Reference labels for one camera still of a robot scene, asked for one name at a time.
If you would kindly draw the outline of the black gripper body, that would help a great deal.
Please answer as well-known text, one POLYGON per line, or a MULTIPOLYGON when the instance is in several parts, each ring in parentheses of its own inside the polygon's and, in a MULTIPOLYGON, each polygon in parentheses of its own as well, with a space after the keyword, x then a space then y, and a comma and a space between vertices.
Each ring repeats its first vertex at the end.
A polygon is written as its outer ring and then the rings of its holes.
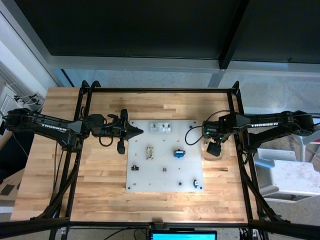
POLYGON ((108 118, 112 119, 112 122, 106 123, 103 127, 103 137, 110 138, 111 141, 107 145, 103 145, 104 147, 110 147, 113 144, 114 138, 119 138, 117 143, 117 152, 120 155, 125 154, 125 143, 127 137, 127 125, 128 123, 128 110, 122 109, 120 111, 120 116, 115 114, 108 114, 108 118))
POLYGON ((218 121, 206 120, 202 123, 202 137, 212 140, 208 143, 206 152, 219 157, 221 154, 221 143, 224 141, 224 133, 218 121))

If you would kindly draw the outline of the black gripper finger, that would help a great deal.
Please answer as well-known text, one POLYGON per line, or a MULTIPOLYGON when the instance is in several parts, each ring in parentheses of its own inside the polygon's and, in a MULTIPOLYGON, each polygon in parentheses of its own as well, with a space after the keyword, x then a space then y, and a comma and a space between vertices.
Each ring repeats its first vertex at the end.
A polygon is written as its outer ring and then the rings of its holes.
POLYGON ((127 139, 130 140, 131 138, 134 138, 136 136, 139 136, 141 134, 143 134, 144 131, 143 130, 134 130, 134 131, 128 131, 127 132, 127 139))
POLYGON ((135 125, 135 122, 134 121, 131 121, 130 124, 128 125, 128 128, 131 130, 131 131, 135 131, 135 132, 142 132, 143 130, 138 128, 136 125, 135 125))

